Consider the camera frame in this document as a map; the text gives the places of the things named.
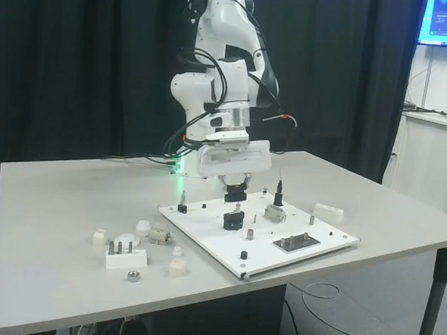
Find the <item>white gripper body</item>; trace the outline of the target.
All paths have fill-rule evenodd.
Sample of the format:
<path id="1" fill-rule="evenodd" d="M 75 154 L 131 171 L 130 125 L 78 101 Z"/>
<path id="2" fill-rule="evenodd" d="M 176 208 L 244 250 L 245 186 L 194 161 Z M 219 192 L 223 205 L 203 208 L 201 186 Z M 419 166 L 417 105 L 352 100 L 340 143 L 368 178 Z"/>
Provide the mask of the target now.
<path id="1" fill-rule="evenodd" d="M 269 141 L 254 140 L 239 149 L 202 146 L 198 151 L 196 170 L 201 177 L 219 177 L 268 171 L 271 163 Z"/>

